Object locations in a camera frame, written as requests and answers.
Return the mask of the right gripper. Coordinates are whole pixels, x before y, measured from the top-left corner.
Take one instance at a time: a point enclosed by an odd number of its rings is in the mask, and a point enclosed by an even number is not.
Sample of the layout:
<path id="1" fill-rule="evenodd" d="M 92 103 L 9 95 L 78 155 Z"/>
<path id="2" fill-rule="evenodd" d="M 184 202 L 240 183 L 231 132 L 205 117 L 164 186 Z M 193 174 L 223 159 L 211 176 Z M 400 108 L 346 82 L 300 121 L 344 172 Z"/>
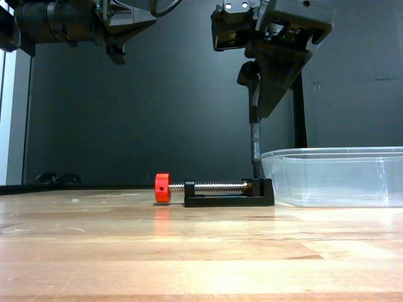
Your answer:
<path id="1" fill-rule="evenodd" d="M 328 1 L 261 1 L 254 9 L 253 37 L 237 83 L 248 89 L 249 122 L 276 108 L 334 27 Z"/>

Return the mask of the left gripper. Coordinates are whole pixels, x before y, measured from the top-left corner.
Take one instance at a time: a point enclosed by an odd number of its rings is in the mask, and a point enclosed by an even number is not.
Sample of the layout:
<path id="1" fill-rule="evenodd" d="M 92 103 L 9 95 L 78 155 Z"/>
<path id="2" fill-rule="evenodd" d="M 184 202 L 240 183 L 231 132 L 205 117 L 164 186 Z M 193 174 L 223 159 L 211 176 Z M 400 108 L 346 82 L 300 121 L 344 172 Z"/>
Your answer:
<path id="1" fill-rule="evenodd" d="M 116 65 L 124 65 L 125 42 L 156 23 L 156 18 L 124 1 L 94 1 L 95 15 L 101 22 L 106 54 Z"/>

